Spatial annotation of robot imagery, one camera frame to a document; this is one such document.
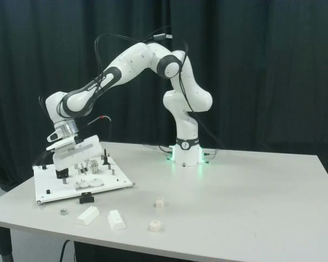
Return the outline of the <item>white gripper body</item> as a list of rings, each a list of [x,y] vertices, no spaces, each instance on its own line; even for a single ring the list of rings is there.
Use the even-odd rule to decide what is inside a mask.
[[[55,169],[64,170],[75,164],[89,160],[102,154],[102,147],[97,135],[86,138],[80,143],[76,143],[73,137],[64,139],[62,145],[53,145],[52,151]]]

